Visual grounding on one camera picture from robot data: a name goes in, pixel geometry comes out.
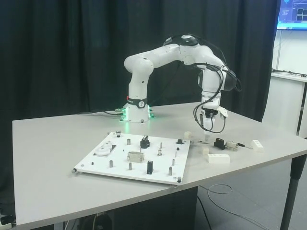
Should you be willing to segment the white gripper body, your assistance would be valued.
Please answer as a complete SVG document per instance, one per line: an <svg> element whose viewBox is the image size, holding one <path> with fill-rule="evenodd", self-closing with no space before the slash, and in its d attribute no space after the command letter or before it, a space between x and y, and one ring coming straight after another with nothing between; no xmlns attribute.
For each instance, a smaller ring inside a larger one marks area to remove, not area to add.
<svg viewBox="0 0 307 230"><path fill-rule="evenodd" d="M207 118L205 115L202 115L202 119L201 119L201 124L203 126L203 132L205 134L205 136L210 136L210 118Z"/></svg>

